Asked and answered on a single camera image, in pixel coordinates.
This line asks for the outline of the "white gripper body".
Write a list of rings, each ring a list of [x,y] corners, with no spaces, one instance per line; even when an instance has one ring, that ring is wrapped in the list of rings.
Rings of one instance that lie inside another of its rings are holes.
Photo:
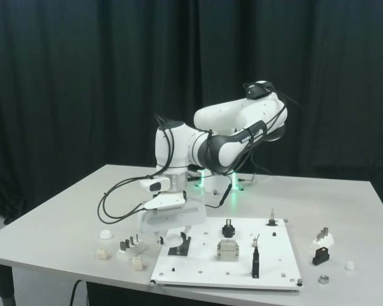
[[[206,207],[200,200],[188,200],[184,205],[165,210],[145,210],[138,215],[141,233],[157,233],[203,223]]]

